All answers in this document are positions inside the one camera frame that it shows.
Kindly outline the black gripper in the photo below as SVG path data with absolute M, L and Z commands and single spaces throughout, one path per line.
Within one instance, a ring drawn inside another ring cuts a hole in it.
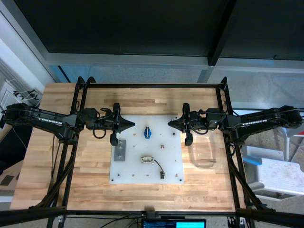
M 180 132 L 183 132 L 183 118 L 184 118 L 184 126 L 185 126 L 185 131 L 184 133 L 186 134 L 186 139 L 185 139 L 185 145 L 186 146 L 191 146 L 193 143 L 193 135 L 190 132 L 191 130 L 198 134 L 198 135 L 205 135 L 206 132 L 199 132 L 199 130 L 202 129 L 203 122 L 202 118 L 200 117 L 200 112 L 197 111 L 190 111 L 190 105 L 188 103 L 184 103 L 182 107 L 182 117 L 175 117 L 172 118 L 168 122 L 168 126 L 172 127 L 174 129 L 179 130 Z
M 110 135 L 110 144 L 112 146 L 117 146 L 118 139 L 116 134 L 119 132 L 119 126 L 120 132 L 123 132 L 134 127 L 135 123 L 120 116 L 121 108 L 119 103 L 114 103 L 112 111 L 109 108 L 101 108 L 101 111 L 105 112 L 105 116 L 102 117 L 102 127 L 105 131 L 112 131 Z

